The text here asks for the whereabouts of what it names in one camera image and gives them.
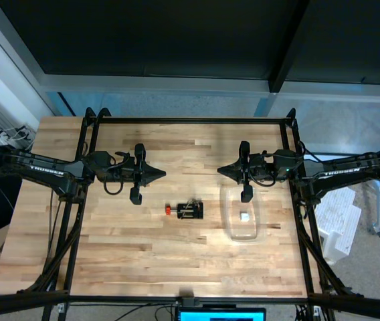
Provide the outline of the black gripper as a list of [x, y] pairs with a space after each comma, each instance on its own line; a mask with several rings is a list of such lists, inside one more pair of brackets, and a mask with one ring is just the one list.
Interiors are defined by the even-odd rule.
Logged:
[[241, 202], [249, 203], [253, 198], [253, 187], [250, 185], [250, 144], [247, 141], [241, 141], [239, 148], [240, 160], [235, 161], [230, 165], [219, 167], [217, 172], [237, 184], [241, 183], [243, 191], [241, 192]]
[[167, 175], [165, 171], [147, 164], [145, 158], [146, 150], [144, 145], [142, 143], [136, 144], [134, 156], [124, 165], [122, 170], [123, 181], [133, 184], [133, 187], [130, 189], [130, 201], [133, 205], [142, 204], [141, 187], [146, 187], [155, 180]]

